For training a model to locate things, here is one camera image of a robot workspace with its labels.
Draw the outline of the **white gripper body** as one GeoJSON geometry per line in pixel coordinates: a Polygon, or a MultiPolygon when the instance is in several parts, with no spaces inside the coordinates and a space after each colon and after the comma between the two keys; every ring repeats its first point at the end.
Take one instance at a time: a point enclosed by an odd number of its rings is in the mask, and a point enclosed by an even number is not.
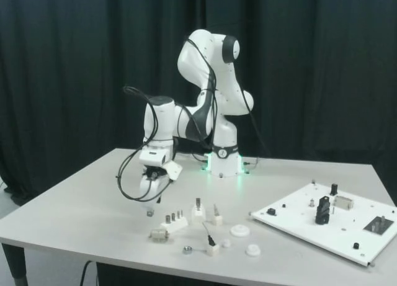
{"type": "Polygon", "coordinates": [[[155,179],[143,176],[140,181],[138,201],[141,202],[144,208],[153,208],[158,198],[161,196],[161,192],[169,182],[170,180],[167,175],[155,179]]]}

